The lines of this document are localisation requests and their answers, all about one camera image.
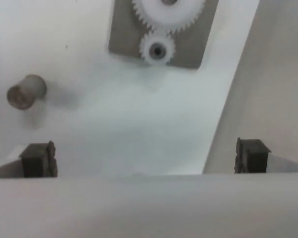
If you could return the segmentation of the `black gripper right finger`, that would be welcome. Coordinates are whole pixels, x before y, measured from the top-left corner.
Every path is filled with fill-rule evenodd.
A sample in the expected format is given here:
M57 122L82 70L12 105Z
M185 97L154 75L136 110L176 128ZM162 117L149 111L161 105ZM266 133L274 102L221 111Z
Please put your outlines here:
M298 163L272 154L260 139L238 138L234 172L236 174L298 173Z

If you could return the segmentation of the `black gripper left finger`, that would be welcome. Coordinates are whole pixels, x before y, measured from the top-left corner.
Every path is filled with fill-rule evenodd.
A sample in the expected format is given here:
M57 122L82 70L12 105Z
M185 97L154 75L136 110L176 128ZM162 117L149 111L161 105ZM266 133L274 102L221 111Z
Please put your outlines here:
M18 145L0 160L0 178L56 178L55 155L53 141Z

